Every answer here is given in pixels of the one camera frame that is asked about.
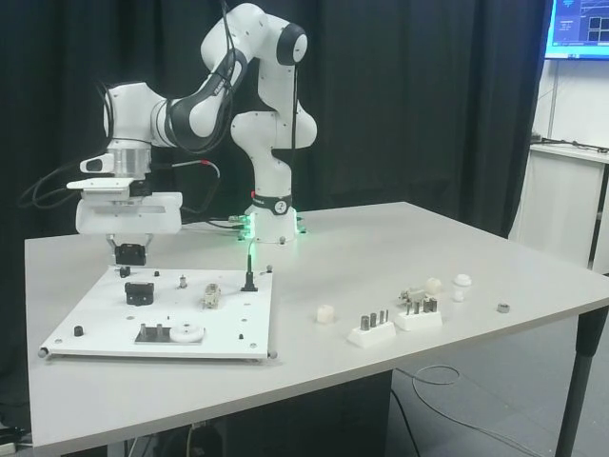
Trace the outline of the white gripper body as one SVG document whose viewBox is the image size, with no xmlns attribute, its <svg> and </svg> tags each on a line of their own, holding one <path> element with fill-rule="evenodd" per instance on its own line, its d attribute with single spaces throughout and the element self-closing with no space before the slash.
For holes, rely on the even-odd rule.
<svg viewBox="0 0 609 457">
<path fill-rule="evenodd" d="M 182 226 L 180 192 L 154 192 L 126 201 L 82 199 L 75 227 L 83 234 L 173 234 Z"/>
</svg>

